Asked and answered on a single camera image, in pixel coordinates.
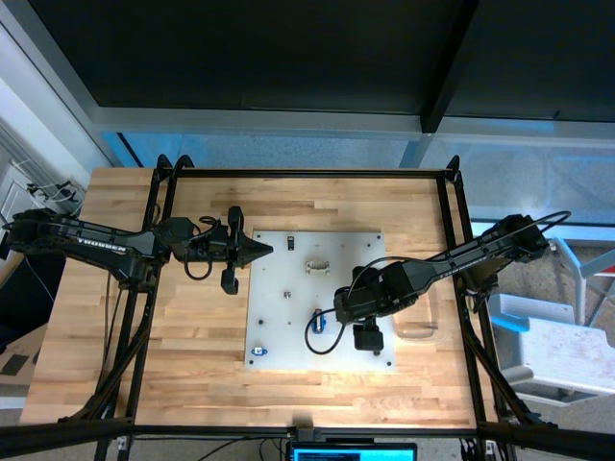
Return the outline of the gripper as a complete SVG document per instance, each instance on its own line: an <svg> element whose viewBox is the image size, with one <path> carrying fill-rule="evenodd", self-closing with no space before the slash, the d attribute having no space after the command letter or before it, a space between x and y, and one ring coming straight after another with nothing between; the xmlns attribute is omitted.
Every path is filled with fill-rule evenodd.
<svg viewBox="0 0 615 461"><path fill-rule="evenodd" d="M228 211L227 226L216 238L218 259L226 263L226 268L221 274L221 287L228 295L238 293L239 282L235 276L237 267L245 267L273 253L270 245L259 242L243 233L243 227L244 215L241 208L231 206ZM247 249L244 255L242 254L242 247Z"/></svg>
<svg viewBox="0 0 615 461"><path fill-rule="evenodd" d="M383 335L376 322L377 304L366 288L351 291L342 287L333 298L335 318L342 326L351 326L355 349L363 352L381 352Z"/></svg>

